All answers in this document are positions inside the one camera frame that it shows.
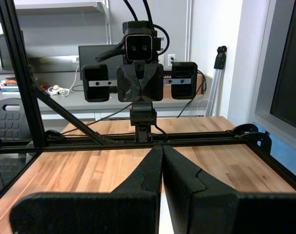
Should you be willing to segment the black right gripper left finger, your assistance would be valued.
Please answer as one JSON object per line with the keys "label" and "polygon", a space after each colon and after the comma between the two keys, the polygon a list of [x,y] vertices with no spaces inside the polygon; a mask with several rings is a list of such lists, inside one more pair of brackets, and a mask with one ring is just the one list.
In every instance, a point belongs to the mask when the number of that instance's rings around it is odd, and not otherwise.
{"label": "black right gripper left finger", "polygon": [[155,146],[110,193],[33,193],[14,204],[15,234],[157,234],[162,147]]}

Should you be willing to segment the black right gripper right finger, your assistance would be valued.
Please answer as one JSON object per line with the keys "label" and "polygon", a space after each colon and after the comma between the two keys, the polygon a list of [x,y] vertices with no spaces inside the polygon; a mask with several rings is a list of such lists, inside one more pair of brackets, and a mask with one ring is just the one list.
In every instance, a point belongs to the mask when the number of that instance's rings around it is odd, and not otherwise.
{"label": "black right gripper right finger", "polygon": [[296,234],[295,193],[244,193],[213,177],[171,146],[163,182],[177,234]]}

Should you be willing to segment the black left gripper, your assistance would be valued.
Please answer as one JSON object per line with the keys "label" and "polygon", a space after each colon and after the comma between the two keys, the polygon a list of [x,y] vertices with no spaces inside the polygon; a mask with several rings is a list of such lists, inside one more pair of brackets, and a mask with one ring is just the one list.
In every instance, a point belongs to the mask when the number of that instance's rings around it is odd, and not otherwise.
{"label": "black left gripper", "polygon": [[85,99],[106,102],[116,93],[120,102],[161,101],[164,86],[171,87],[173,99],[193,99],[197,94],[197,65],[175,62],[167,78],[158,63],[134,62],[116,68],[116,79],[109,79],[105,64],[85,65],[81,69]]}

